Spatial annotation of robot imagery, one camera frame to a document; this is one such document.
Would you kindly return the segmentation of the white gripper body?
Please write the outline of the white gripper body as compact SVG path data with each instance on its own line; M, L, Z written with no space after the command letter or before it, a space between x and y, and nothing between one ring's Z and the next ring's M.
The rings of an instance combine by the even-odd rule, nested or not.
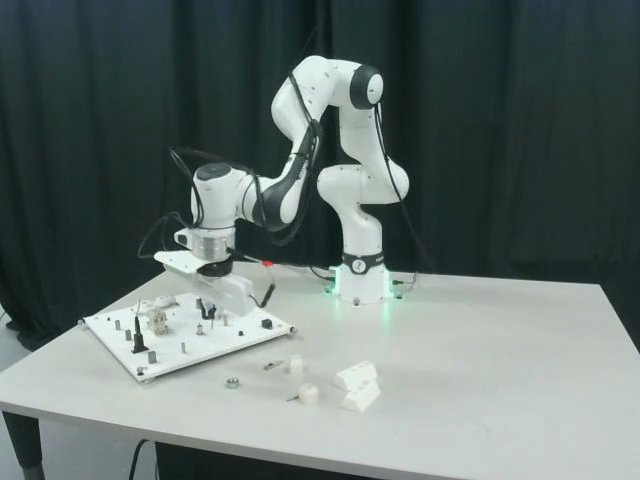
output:
M174 283L204 302L215 304L218 309L229 311L240 317L250 313L250 281L248 279L235 274L223 277L207 277L199 273L187 274L169 266L166 267L166 271Z

